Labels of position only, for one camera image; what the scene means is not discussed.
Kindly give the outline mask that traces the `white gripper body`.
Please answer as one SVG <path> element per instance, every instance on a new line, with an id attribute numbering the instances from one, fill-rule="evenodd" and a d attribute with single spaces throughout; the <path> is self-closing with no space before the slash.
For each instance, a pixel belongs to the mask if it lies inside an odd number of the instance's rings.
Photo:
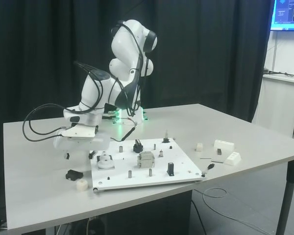
<path id="1" fill-rule="evenodd" d="M 108 135 L 96 135 L 94 138 L 67 138 L 56 137 L 53 145 L 56 149 L 64 151 L 101 151 L 108 149 L 110 137 Z"/>

